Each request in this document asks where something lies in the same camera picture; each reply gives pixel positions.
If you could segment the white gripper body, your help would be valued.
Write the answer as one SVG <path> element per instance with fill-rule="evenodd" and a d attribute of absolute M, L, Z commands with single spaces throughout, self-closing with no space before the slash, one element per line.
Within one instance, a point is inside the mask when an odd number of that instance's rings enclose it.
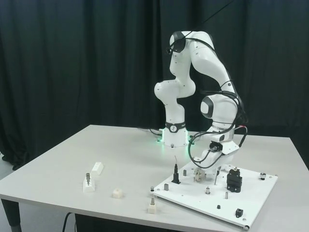
<path fill-rule="evenodd" d="M 221 152 L 210 152 L 207 158 L 202 161 L 199 165 L 201 167 L 208 167 L 213 164 L 217 158 L 221 155 Z M 211 167 L 204 169 L 206 174 L 216 174 L 219 167 L 225 164 L 230 164 L 233 159 L 233 153 L 228 155 L 222 155 Z"/>

